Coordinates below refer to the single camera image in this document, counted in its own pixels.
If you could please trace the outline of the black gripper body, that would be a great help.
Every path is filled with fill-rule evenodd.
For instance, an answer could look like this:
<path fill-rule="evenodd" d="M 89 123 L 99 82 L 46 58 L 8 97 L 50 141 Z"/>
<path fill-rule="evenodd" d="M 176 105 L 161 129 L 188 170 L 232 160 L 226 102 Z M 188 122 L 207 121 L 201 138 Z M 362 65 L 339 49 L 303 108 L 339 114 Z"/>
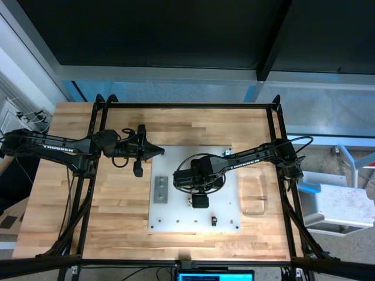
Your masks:
<path fill-rule="evenodd" d="M 175 189 L 190 195 L 191 206 L 198 209 L 209 208 L 209 194 L 221 190 L 224 186 L 224 175 L 207 177 L 195 176 L 193 170 L 177 170 L 173 174 Z"/>
<path fill-rule="evenodd" d="M 143 176 L 142 161 L 145 156 L 145 141 L 146 141 L 146 127 L 141 124 L 135 132 L 131 128 L 124 128 L 122 133 L 127 134 L 127 137 L 117 141 L 115 146 L 115 157 L 125 159 L 123 165 L 115 165 L 117 168 L 126 167 L 130 158 L 134 158 L 133 173 L 135 177 Z"/>

